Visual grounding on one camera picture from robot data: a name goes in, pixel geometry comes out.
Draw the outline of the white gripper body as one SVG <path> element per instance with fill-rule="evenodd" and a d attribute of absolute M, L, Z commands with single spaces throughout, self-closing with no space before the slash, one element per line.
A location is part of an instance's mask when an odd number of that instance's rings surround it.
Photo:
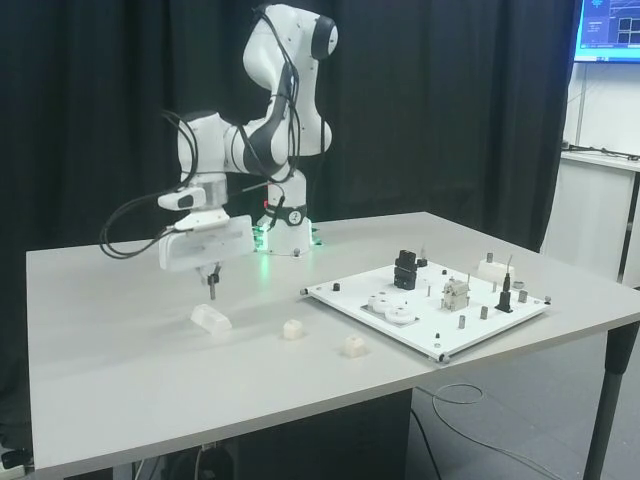
<path fill-rule="evenodd" d="M 159 265 L 166 271 L 184 271 L 252 252 L 252 219 L 244 215 L 215 228 L 169 234 L 159 242 Z"/>

